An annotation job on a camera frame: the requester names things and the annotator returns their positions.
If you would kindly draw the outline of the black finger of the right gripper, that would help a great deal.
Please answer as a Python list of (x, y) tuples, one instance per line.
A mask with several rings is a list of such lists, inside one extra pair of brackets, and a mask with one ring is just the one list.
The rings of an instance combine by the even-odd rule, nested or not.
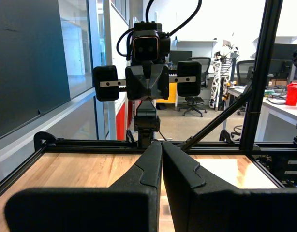
[(150, 99), (167, 99), (169, 97), (169, 69), (166, 64), (153, 64), (148, 83)]
[(126, 67), (126, 87), (129, 100), (144, 100), (148, 96), (147, 80), (142, 66)]

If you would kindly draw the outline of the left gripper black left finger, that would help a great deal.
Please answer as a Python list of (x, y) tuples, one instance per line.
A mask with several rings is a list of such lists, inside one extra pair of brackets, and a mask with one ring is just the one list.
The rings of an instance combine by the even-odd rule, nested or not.
[(6, 203), (12, 232), (156, 232), (162, 145), (153, 142), (108, 188), (28, 188)]

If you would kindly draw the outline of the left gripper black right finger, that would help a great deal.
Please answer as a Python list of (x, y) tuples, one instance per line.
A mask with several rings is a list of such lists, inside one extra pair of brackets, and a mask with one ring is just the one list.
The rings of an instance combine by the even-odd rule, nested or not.
[(297, 232), (297, 188), (237, 188), (169, 142), (163, 180), (178, 232)]

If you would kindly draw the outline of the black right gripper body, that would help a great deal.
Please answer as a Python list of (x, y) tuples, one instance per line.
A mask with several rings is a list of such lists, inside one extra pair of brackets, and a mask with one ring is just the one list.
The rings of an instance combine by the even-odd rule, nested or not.
[[(149, 79), (151, 75), (151, 66), (144, 66), (143, 72), (147, 80), (148, 96), (144, 100), (151, 100), (149, 98)], [(202, 65), (200, 62), (180, 61), (176, 70), (169, 70), (169, 94), (170, 84), (177, 84), (177, 93), (181, 97), (194, 97), (200, 93), (201, 90), (201, 76)], [(93, 81), (96, 88), (96, 95), (99, 101), (114, 101), (119, 98), (120, 92), (127, 93), (126, 78), (118, 79), (117, 68), (111, 66), (97, 66), (93, 69)]]

